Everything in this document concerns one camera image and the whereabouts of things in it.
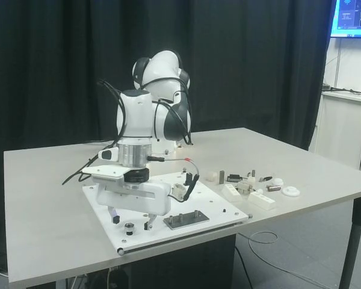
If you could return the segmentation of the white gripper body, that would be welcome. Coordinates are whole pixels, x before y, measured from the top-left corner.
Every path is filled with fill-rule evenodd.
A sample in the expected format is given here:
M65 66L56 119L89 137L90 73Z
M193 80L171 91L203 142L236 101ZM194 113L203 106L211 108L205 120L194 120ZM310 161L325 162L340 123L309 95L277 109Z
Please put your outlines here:
M99 205L164 216L171 210L171 185L149 180L123 187L116 183L100 183L96 200Z

